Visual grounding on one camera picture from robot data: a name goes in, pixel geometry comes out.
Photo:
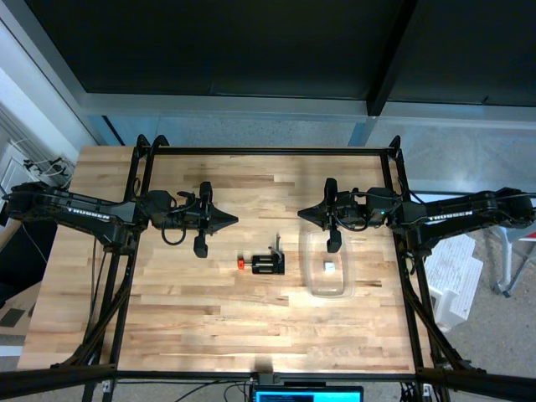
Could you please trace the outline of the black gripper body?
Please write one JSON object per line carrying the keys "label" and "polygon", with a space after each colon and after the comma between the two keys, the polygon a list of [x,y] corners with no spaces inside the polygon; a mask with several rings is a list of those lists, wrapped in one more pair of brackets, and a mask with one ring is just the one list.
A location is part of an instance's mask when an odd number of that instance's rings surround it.
{"label": "black gripper body", "polygon": [[324,196],[327,203],[326,217],[329,231],[327,252],[338,253],[343,243],[342,233],[338,228],[343,227],[350,231],[354,230],[354,224],[349,221],[353,198],[349,191],[338,191],[338,184],[334,178],[326,180]]}
{"label": "black gripper body", "polygon": [[212,197],[211,183],[202,182],[199,187],[199,195],[195,199],[193,207],[187,212],[187,227],[198,231],[198,234],[193,239],[193,251],[197,257],[208,256],[208,246],[205,237],[209,231],[209,210]]}

